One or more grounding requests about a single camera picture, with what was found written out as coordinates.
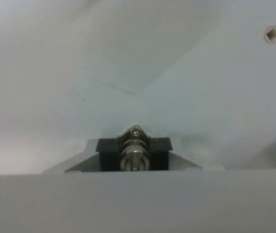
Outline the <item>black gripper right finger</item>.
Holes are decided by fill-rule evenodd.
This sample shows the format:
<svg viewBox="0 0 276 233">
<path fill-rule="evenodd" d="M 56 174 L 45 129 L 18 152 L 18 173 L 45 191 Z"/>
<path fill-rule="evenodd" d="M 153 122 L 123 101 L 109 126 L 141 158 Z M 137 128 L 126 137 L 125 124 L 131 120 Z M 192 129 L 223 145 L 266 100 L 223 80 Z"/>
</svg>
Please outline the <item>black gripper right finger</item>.
<svg viewBox="0 0 276 233">
<path fill-rule="evenodd" d="M 224 171 L 217 161 L 217 151 L 199 137 L 167 137 L 156 143 L 152 151 L 152 170 Z"/>
</svg>

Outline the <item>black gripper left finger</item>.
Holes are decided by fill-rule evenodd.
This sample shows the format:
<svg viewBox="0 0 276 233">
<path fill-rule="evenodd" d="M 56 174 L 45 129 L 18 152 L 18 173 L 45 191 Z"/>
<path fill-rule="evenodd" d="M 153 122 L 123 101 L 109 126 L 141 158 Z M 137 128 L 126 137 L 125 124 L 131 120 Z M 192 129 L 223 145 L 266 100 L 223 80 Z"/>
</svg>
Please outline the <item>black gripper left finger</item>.
<svg viewBox="0 0 276 233">
<path fill-rule="evenodd" d="M 44 170 L 43 174 L 88 173 L 88 172 L 116 172 L 120 170 L 118 147 L 112 150 L 101 148 L 100 139 L 90 139 L 84 150 L 52 167 Z"/>
</svg>

